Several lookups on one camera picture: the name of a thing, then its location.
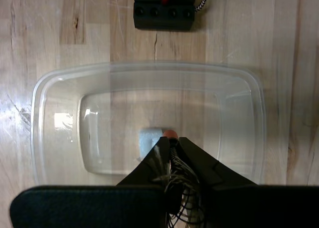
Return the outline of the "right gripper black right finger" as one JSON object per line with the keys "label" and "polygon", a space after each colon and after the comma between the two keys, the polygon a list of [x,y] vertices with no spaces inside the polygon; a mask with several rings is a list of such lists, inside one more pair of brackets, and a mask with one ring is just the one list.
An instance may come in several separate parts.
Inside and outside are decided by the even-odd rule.
{"label": "right gripper black right finger", "polygon": [[186,137],[179,139],[179,155],[209,186],[248,186],[254,182],[231,170]]}

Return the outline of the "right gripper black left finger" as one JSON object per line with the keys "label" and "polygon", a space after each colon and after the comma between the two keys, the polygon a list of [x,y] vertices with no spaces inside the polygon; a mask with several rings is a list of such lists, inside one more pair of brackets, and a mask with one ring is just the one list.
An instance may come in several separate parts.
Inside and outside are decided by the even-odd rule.
{"label": "right gripper black left finger", "polygon": [[160,137],[140,164],[117,185],[164,186],[169,174],[169,150],[169,139]]}

